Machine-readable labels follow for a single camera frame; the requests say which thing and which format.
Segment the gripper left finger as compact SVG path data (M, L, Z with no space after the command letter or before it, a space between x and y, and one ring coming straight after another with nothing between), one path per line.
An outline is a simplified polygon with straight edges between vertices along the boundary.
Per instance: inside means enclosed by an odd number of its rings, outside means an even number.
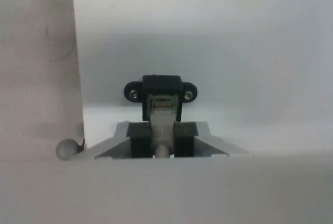
M148 122L122 122L114 136L84 151L86 159L111 157L113 159L138 159L152 157L152 134Z

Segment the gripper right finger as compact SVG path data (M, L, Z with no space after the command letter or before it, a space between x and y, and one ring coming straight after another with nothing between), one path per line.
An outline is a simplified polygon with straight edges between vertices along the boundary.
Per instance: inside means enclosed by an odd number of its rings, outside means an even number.
M211 134L207 122L174 124L173 153L175 157L253 157L254 154Z

